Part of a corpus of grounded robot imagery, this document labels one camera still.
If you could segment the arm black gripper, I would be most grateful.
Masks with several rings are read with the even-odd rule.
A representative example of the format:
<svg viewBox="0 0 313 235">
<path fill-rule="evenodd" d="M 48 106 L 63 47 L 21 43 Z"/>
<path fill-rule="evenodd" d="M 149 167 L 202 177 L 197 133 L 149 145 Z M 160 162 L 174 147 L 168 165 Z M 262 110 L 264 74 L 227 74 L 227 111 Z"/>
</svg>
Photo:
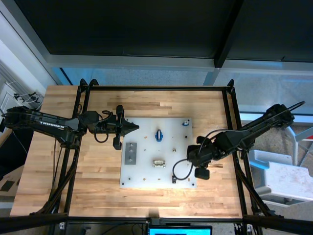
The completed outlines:
<svg viewBox="0 0 313 235">
<path fill-rule="evenodd" d="M 211 161 L 220 159 L 220 151 L 208 138 L 198 136 L 196 143 L 187 147 L 187 160 L 195 167 L 196 178 L 208 180 L 210 178 L 208 165 Z"/>
<path fill-rule="evenodd" d="M 118 105 L 116 107 L 115 115 L 109 110 L 103 110 L 102 114 L 107 116 L 103 118 L 101 115 L 99 115 L 100 120 L 98 120 L 94 130 L 95 140 L 98 143 L 105 143 L 109 138 L 109 134 L 115 134 L 115 137 L 113 138 L 113 147 L 115 150 L 121 150 L 122 143 L 120 141 L 120 137 L 139 129 L 139 126 L 133 122 L 129 122 L 128 120 L 123 119 L 124 108 L 122 105 Z M 103 141 L 100 141 L 97 138 L 97 134 L 106 134 L 106 138 Z"/>
</svg>

